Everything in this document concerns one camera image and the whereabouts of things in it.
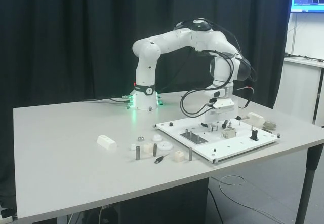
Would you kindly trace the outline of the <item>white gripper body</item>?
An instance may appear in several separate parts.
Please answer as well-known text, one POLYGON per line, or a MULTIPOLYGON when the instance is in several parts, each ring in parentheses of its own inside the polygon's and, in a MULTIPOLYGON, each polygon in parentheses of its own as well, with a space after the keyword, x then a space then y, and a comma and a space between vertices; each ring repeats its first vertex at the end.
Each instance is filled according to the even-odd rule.
POLYGON ((211 124, 219 121, 231 120, 238 116, 238 107, 224 107, 208 109, 201 116, 201 122, 203 124, 211 124))

